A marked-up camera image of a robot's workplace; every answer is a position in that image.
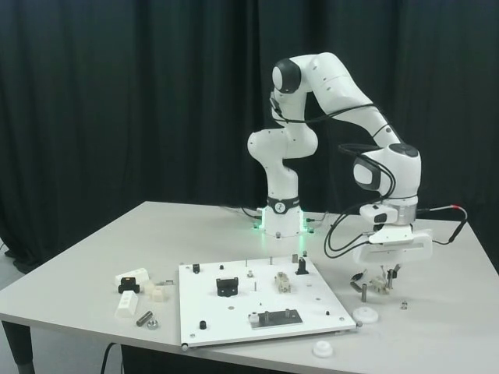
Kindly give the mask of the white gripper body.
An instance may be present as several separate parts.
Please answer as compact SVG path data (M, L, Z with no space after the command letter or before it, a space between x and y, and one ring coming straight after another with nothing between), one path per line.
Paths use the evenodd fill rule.
M426 260L432 254L431 229L382 228L353 251L353 259L359 264L395 265Z

